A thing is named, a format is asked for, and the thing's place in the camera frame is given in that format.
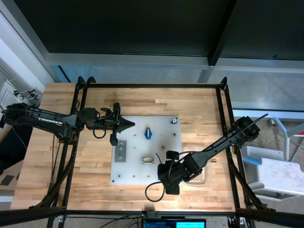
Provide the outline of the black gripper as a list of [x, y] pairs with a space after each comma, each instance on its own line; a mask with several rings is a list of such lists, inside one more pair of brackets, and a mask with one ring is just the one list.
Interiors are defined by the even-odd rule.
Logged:
[[106, 136], [107, 130], [112, 130], [112, 133], [110, 135], [110, 144], [118, 145], [118, 139], [116, 134], [118, 133], [119, 124], [121, 133], [129, 128], [134, 127], [135, 123], [120, 116], [121, 108], [119, 103], [114, 103], [112, 111], [109, 108], [101, 108], [100, 110], [102, 112], [105, 112], [105, 114], [97, 118], [96, 129], [103, 130], [104, 135], [96, 136], [96, 138], [103, 139]]
[[[166, 158], [169, 164], [167, 185], [165, 187], [166, 194], [179, 194], [179, 184], [183, 181], [188, 173], [183, 165], [183, 158], [180, 158], [182, 153], [175, 151], [167, 151]], [[161, 182], [166, 182], [166, 164], [158, 165], [158, 179]]]

